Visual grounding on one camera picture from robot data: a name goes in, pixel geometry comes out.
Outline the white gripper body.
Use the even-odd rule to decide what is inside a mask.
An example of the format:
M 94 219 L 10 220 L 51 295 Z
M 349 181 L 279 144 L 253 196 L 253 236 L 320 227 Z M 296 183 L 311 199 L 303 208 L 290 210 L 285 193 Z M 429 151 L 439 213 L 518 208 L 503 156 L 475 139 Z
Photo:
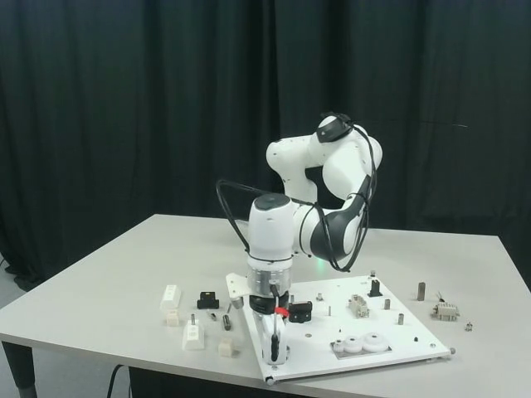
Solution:
M 254 316 L 260 341 L 258 358 L 271 366 L 285 364 L 288 358 L 288 339 L 283 317 L 278 313 L 270 315 L 255 313 Z

